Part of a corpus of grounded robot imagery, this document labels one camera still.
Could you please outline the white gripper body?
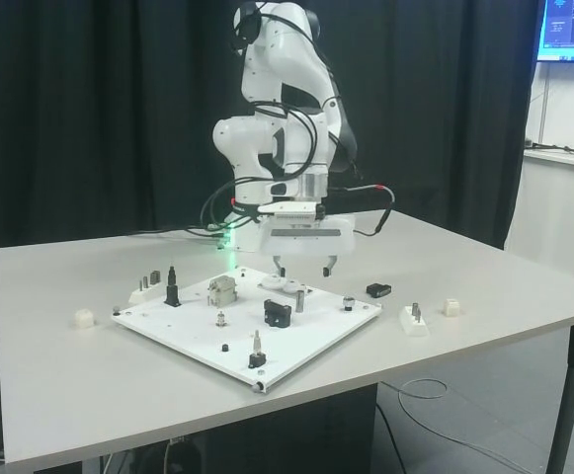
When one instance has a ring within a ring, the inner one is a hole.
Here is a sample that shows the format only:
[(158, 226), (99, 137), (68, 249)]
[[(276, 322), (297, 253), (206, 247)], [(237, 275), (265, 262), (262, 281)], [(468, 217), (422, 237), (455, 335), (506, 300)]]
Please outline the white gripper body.
[(260, 226), (259, 251), (270, 256), (330, 257), (352, 253), (356, 247), (353, 214), (337, 214), (308, 224)]

